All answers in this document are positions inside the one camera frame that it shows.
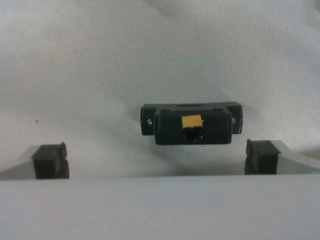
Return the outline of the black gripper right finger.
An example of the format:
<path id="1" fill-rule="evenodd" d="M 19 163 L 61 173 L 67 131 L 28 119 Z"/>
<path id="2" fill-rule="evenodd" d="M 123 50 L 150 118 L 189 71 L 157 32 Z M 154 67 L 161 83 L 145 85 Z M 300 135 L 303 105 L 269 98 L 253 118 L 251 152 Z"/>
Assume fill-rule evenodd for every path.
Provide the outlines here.
<path id="1" fill-rule="evenodd" d="M 245 175 L 319 174 L 320 161 L 295 153 L 281 140 L 247 140 Z"/>

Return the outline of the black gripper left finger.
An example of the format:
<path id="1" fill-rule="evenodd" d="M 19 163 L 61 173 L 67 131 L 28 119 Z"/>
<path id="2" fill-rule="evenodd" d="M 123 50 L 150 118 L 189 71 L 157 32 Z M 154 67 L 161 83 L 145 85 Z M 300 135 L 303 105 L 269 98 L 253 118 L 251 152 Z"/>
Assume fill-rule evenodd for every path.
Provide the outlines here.
<path id="1" fill-rule="evenodd" d="M 18 158 L 0 164 L 0 179 L 69 179 L 70 167 L 67 155 L 67 146 L 64 142 L 31 145 Z"/>

